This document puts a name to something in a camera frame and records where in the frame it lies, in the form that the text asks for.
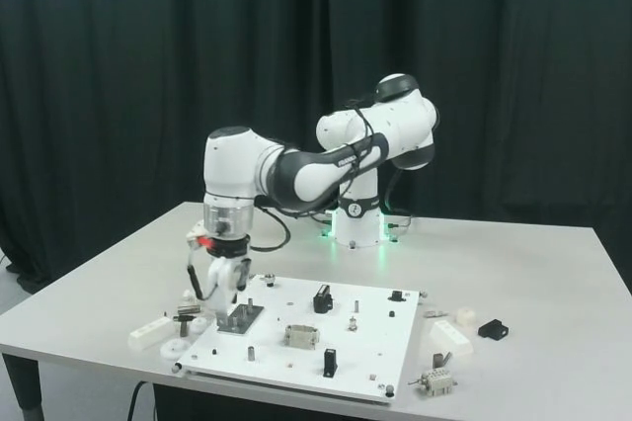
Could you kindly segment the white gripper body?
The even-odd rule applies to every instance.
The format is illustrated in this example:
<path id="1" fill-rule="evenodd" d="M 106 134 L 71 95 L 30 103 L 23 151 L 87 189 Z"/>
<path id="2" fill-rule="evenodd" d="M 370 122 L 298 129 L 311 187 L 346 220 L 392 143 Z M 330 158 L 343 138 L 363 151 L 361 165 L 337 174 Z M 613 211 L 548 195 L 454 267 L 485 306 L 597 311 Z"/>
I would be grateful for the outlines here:
<path id="1" fill-rule="evenodd" d="M 246 289 L 249 281 L 249 259 L 216 258 L 207 274 L 207 307 L 216 314 L 226 315 L 239 292 Z"/>

